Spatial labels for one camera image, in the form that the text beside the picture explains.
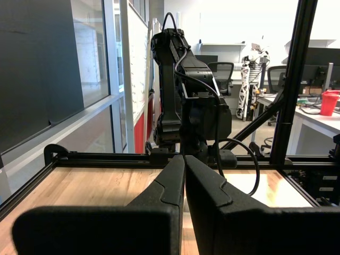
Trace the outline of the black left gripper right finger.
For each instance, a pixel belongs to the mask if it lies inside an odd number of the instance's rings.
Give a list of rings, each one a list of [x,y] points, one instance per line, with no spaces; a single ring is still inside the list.
[[[195,157],[185,164],[200,254],[339,254],[339,209],[271,208]]]

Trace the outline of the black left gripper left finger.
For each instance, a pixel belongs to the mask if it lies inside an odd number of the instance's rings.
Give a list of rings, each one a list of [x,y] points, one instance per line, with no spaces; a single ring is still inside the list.
[[[184,158],[177,155],[124,207],[47,206],[12,227],[18,254],[180,254]]]

